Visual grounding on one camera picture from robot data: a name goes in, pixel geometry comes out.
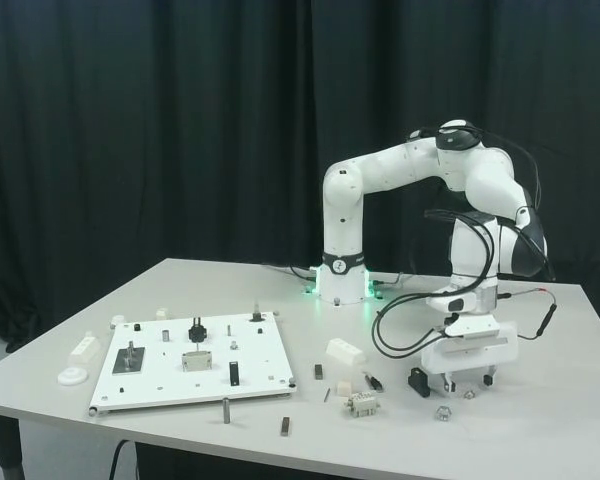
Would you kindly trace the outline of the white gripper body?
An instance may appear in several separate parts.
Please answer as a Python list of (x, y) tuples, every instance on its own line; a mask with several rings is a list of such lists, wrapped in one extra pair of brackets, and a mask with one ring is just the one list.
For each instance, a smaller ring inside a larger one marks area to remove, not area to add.
[(436, 341), (422, 351), (422, 367), (431, 374), (451, 374), (514, 362), (518, 355), (517, 324), (503, 322), (498, 333)]

